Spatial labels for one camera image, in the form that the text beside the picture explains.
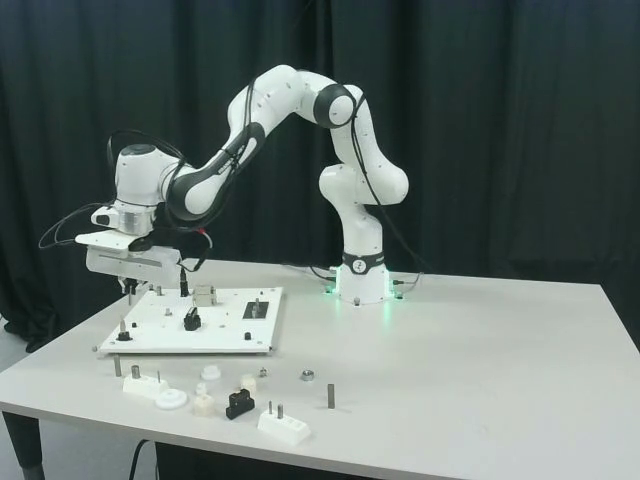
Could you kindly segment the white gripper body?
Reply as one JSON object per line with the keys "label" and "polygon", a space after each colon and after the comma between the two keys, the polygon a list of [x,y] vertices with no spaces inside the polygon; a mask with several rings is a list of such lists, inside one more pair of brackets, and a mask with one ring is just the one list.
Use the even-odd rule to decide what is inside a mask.
{"label": "white gripper body", "polygon": [[142,252],[87,247],[89,271],[135,280],[174,280],[180,273],[179,250],[154,246]]}

